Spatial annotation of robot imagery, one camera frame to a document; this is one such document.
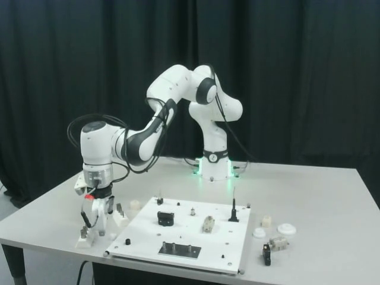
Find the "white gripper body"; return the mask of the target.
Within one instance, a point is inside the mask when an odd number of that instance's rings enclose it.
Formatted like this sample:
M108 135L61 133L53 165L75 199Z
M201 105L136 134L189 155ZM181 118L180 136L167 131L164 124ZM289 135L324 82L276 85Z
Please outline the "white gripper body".
M93 200L91 214L95 221L92 224L94 230L106 230L108 216L113 213L114 196L95 198Z

